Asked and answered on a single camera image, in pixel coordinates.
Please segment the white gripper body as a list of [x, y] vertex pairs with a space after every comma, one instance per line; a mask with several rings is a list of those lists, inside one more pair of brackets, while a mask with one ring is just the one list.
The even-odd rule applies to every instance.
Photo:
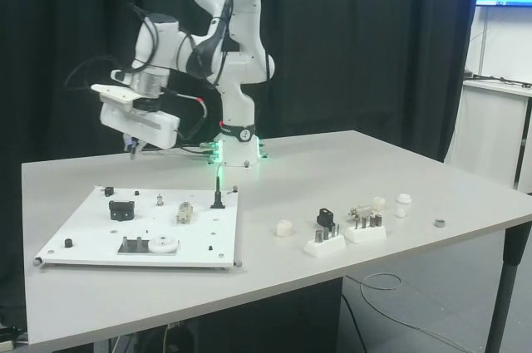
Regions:
[[107, 103], [102, 105], [100, 120], [104, 126], [161, 149], [174, 146], [180, 125], [179, 117], [162, 111], [124, 111]]

